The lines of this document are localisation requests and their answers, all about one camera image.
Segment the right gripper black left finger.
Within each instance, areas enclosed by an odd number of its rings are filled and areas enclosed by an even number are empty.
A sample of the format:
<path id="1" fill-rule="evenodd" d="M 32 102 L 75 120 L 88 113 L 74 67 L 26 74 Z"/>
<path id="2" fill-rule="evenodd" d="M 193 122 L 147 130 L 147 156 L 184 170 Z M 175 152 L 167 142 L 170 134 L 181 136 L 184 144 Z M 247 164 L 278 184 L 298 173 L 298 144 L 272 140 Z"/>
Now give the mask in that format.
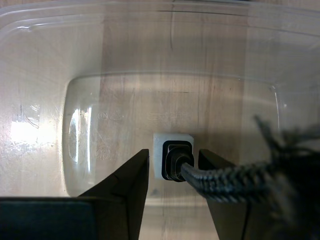
<path id="1" fill-rule="evenodd" d="M 149 150 L 76 197 L 2 197 L 3 240 L 137 240 L 149 184 Z"/>

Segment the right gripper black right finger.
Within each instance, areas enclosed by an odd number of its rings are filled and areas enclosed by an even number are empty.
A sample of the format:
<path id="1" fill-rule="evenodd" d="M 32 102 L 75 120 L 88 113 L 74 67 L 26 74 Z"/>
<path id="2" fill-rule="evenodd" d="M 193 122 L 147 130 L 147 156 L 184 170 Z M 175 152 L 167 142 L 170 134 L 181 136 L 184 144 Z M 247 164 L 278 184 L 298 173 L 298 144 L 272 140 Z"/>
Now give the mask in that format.
<path id="1" fill-rule="evenodd" d="M 201 170 L 225 169 L 234 166 L 234 163 L 207 149 L 199 150 L 198 168 Z M 244 239 L 247 214 L 250 210 L 247 203 L 219 203 L 208 200 L 207 205 L 220 240 Z"/>

